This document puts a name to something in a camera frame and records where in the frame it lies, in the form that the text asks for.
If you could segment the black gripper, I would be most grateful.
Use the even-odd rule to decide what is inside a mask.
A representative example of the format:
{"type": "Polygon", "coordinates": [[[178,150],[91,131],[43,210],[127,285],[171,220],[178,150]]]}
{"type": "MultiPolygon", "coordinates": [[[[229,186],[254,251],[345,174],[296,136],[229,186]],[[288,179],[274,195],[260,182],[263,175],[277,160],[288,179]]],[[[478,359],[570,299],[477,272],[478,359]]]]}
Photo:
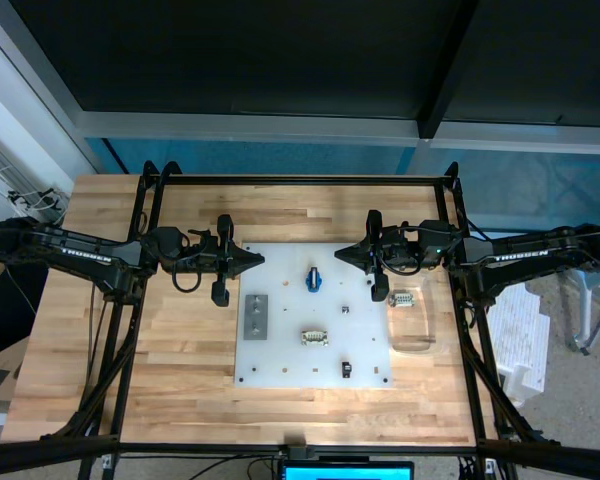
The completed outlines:
{"type": "Polygon", "coordinates": [[[200,235],[196,265],[200,274],[213,273],[216,275],[216,280],[211,285],[213,303],[216,306],[228,306],[230,295],[226,288],[226,280],[229,277],[230,261],[235,259],[232,263],[232,276],[237,277],[243,272],[263,264],[265,259],[259,253],[243,249],[233,243],[234,224],[228,214],[218,217],[216,231],[216,236],[212,235],[209,230],[200,235]]]}
{"type": "Polygon", "coordinates": [[[367,234],[368,239],[341,248],[334,255],[338,260],[372,274],[374,283],[371,298],[374,302],[383,302],[390,290],[385,271],[396,275],[411,273],[409,245],[397,226],[383,226],[382,214],[377,210],[370,210],[368,213],[367,234]]]}

